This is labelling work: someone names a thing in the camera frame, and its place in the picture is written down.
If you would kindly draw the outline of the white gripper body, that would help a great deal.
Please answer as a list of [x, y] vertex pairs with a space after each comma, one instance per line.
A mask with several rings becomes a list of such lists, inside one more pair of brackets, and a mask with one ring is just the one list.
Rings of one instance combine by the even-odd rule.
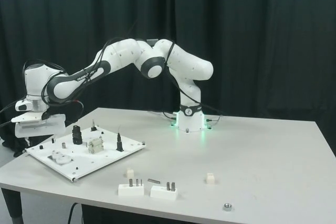
[[42, 114], [23, 114], [15, 117], [15, 136], [26, 138], [62, 134], [65, 132], [64, 114], [51, 115], [42, 119]]

